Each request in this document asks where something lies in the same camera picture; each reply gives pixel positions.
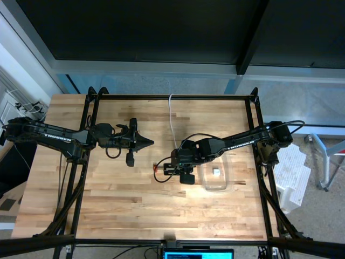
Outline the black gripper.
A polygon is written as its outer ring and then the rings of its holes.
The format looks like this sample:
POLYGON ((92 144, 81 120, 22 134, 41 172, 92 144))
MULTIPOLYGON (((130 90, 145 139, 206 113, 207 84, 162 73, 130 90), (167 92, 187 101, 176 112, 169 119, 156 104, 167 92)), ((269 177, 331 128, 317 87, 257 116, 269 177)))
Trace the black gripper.
POLYGON ((134 167, 134 149, 136 148, 136 142, 140 142, 137 145, 137 151, 143 148, 149 147, 154 144, 153 140, 143 137, 140 133, 137 133, 137 119, 131 118, 129 126, 121 126, 121 136, 119 140, 120 149, 126 149, 126 165, 128 167, 134 167))
POLYGON ((193 167, 183 166, 180 168, 180 183, 185 185, 194 185, 195 176, 193 175, 193 167))

